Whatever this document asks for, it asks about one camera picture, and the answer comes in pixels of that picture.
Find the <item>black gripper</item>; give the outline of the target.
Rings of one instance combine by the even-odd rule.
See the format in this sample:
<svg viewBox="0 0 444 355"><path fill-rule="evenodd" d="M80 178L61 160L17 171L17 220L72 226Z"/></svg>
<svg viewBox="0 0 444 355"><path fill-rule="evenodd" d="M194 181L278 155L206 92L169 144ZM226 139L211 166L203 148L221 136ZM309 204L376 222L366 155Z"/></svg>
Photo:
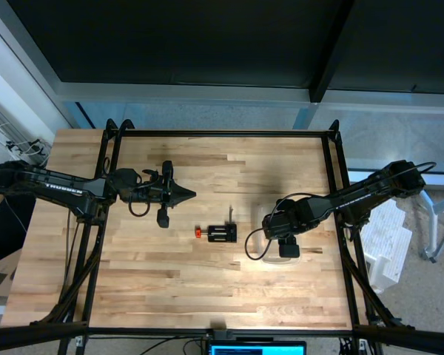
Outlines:
<svg viewBox="0 0 444 355"><path fill-rule="evenodd" d="M264 235L271 243L278 243L278 254L280 257L299 257L300 248L294 233L294 227L287 213L276 212L264 217Z"/></svg>
<svg viewBox="0 0 444 355"><path fill-rule="evenodd" d="M149 175L149 180L145 183L148 187L144 188L147 192L147 209L150 209L153 204L159 204L160 208L157 211L156 221L160 228L169 228L168 207L172 195L172 207L191 200L197 195L194 191L179 186L173 181L173 165L172 161L165 160L162 163L162 170L159 173L157 170L145 169L144 174Z"/></svg>

